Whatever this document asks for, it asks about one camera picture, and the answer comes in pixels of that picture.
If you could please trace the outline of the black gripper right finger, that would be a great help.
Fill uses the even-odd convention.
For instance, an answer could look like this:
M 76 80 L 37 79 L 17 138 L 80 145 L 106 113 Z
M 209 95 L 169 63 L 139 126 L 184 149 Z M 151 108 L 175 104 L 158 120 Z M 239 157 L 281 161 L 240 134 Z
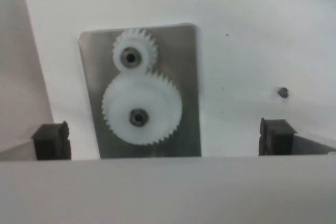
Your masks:
M 328 154 L 335 154 L 335 140 L 296 131 L 285 119 L 261 119 L 259 156 Z

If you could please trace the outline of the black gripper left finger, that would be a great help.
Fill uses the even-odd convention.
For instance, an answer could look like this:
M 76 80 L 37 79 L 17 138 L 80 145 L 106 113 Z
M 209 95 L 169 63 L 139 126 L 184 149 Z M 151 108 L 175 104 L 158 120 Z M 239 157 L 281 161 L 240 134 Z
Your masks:
M 1 140 L 2 161 L 71 160 L 67 122 L 30 127 L 20 138 Z

